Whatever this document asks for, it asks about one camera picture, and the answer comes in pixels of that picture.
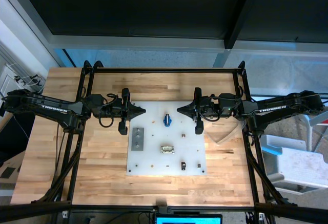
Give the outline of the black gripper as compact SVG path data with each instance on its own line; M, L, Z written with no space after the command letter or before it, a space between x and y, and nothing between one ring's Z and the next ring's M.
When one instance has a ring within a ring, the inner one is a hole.
M211 98L209 96L202 96L202 90L196 87L194 90L194 102L192 101L189 104L177 108L177 112L193 119L196 125L195 133L196 135L201 135L204 130L203 119L214 122L212 106Z
M118 123L118 131L121 135L127 135L128 128L126 126L126 121L128 120L128 105L130 103L130 91L128 88L123 88L121 92L121 98L113 102L112 105L112 117L120 118L121 121ZM137 112L131 114L131 119L134 119L144 113L146 113L145 107L139 101L131 102L131 109Z

